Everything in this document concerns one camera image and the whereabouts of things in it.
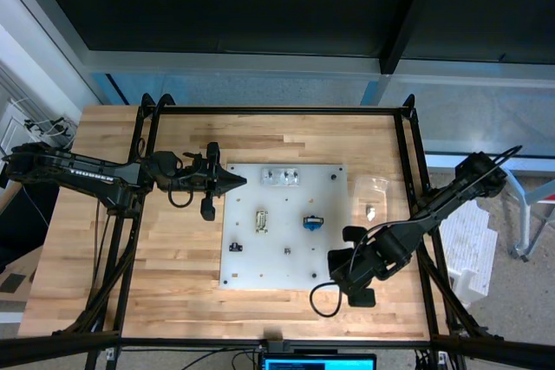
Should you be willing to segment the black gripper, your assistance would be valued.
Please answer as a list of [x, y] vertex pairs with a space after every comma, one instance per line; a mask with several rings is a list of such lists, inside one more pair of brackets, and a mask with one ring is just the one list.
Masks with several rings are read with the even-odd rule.
[[349, 254], [342, 292], [353, 308], [374, 308], [375, 291], [369, 286], [376, 275], [380, 257], [375, 250], [375, 242], [363, 227], [346, 226], [343, 240], [353, 243]]
[[227, 192], [247, 184], [247, 180], [233, 172], [228, 172], [222, 165], [219, 165], [220, 151], [217, 142], [210, 142], [206, 147], [206, 156], [203, 158], [200, 153], [195, 154], [193, 166], [195, 173], [192, 182], [195, 191], [202, 191], [205, 196], [200, 202], [200, 214], [204, 220], [215, 219], [215, 208], [213, 197], [216, 192], [218, 181], [218, 195], [225, 195]]

